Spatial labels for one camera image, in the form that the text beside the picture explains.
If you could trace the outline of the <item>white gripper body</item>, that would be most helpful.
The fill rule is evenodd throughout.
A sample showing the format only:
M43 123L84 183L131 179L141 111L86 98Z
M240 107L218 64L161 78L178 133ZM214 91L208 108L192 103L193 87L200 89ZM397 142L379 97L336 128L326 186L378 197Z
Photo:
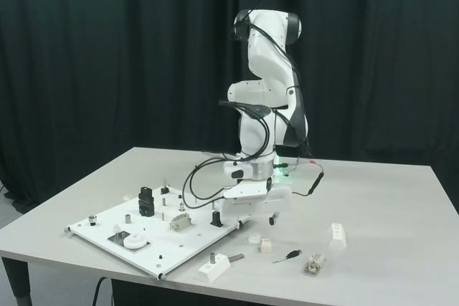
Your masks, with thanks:
M261 198L225 199L220 207L223 217L255 216L274 214L291 208L291 189L287 186L272 188Z

